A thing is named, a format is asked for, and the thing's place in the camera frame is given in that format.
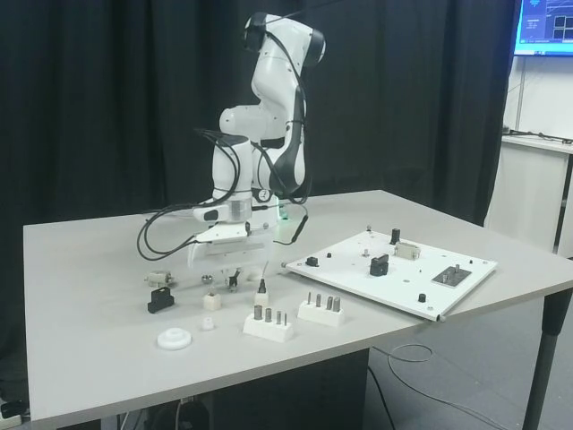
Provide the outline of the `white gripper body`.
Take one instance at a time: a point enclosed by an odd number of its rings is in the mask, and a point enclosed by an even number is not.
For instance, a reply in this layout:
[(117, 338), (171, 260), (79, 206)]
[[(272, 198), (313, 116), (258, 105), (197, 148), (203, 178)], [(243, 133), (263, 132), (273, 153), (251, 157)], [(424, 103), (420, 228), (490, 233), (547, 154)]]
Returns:
[(216, 223), (200, 233), (189, 248), (192, 271), (219, 271), (264, 266), (272, 256), (274, 228), (248, 222)]

